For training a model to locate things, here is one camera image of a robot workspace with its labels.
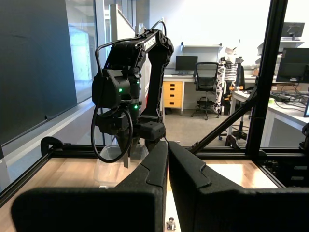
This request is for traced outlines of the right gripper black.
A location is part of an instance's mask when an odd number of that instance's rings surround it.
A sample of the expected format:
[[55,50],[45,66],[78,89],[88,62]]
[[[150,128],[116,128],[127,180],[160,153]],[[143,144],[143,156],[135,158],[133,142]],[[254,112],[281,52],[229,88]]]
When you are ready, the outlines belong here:
[[100,132],[116,137],[121,150],[120,158],[128,150],[129,156],[134,157],[138,152],[140,138],[157,141],[166,133],[163,123],[141,120],[140,118],[133,121],[133,117],[128,110],[109,110],[103,114],[96,114],[95,125]]

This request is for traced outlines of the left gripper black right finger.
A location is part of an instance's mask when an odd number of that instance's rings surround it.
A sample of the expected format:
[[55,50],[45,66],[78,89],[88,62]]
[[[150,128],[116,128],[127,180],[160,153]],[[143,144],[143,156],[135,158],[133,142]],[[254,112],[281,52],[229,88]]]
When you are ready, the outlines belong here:
[[183,232],[306,232],[307,188],[244,188],[169,142],[169,180]]

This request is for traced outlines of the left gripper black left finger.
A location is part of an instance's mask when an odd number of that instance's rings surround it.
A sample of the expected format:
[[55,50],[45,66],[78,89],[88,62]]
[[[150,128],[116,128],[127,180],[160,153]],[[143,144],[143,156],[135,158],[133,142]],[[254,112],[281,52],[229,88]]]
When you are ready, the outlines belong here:
[[34,188],[11,207],[18,232],[162,232],[168,147],[159,142],[113,188]]

